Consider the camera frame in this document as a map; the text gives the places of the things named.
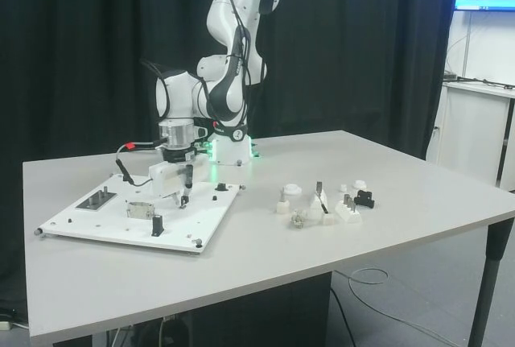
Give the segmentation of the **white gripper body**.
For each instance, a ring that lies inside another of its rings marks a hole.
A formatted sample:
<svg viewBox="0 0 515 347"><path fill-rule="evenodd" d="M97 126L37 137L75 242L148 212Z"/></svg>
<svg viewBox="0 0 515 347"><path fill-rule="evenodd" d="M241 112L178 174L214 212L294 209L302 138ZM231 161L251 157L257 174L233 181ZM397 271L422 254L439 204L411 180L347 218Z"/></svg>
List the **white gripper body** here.
<svg viewBox="0 0 515 347"><path fill-rule="evenodd" d="M161 162L149 167L152 194L164 198L192 187L193 166L189 163Z"/></svg>

